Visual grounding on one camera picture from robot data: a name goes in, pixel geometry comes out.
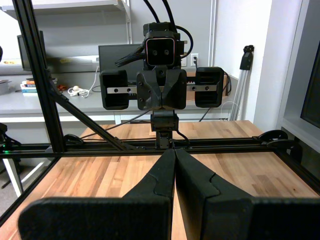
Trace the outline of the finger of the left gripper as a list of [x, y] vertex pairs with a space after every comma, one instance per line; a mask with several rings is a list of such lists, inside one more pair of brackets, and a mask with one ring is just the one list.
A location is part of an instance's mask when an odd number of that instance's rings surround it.
[[143, 70], [136, 76], [137, 106], [140, 110], [159, 110], [162, 107], [162, 92], [156, 72]]
[[162, 90], [162, 107], [166, 110], [183, 110], [186, 107], [187, 73], [183, 69], [169, 69]]

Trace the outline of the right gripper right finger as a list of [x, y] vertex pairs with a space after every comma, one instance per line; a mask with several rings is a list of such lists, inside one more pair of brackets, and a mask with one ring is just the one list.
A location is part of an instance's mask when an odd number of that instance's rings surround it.
[[317, 240], [317, 198], [254, 197], [185, 150], [176, 154], [176, 190], [189, 240]]

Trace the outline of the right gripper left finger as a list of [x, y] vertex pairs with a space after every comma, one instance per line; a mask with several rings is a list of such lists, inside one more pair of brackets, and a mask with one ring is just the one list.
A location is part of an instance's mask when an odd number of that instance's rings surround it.
[[169, 240], [175, 151], [167, 149], [123, 197], [50, 197], [29, 204], [18, 218], [23, 240]]

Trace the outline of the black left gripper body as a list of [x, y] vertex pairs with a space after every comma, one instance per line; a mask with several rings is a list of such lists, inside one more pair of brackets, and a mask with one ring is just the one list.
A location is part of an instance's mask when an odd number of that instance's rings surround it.
[[[168, 68], [155, 67], [157, 83], [161, 93], [166, 82]], [[195, 105], [198, 108], [217, 108], [222, 103], [224, 88], [224, 70], [220, 67], [199, 67], [191, 75], [186, 72], [186, 96], [188, 92], [194, 93]], [[124, 110], [129, 106], [130, 95], [134, 94], [137, 99], [137, 76], [136, 84], [129, 85], [125, 70], [103, 71], [100, 74], [100, 87], [102, 104], [106, 110]]]

